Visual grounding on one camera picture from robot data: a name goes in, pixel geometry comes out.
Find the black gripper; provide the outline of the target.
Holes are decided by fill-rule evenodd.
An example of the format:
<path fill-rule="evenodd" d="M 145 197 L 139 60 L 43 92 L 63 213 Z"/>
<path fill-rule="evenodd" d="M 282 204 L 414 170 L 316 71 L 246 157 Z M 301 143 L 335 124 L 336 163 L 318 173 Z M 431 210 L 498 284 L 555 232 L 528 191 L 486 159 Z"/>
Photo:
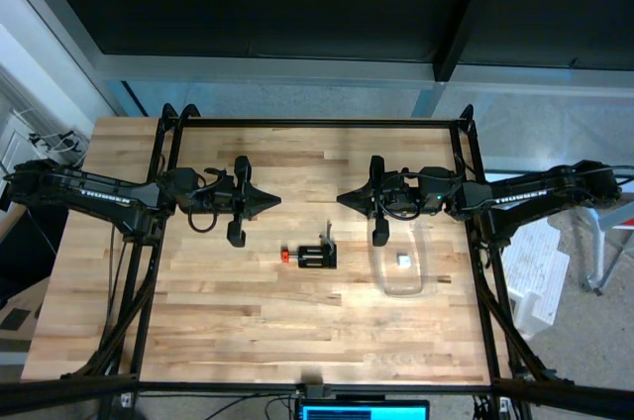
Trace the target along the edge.
<path fill-rule="evenodd" d="M 242 223 L 252 220 L 264 211 L 280 204 L 279 196 L 264 192 L 251 184 L 252 166 L 246 156 L 238 156 L 234 163 L 234 176 L 224 175 L 213 191 L 213 207 L 218 214 L 233 215 L 227 227 L 227 240 L 234 248 L 246 244 Z M 249 197 L 259 202 L 249 206 Z"/>
<path fill-rule="evenodd" d="M 416 218 L 416 195 L 398 171 L 386 172 L 384 159 L 370 159 L 370 180 L 362 187 L 337 196 L 340 204 L 365 217 L 374 218 L 371 240 L 374 247 L 384 247 L 390 230 L 387 218 L 409 222 Z"/>

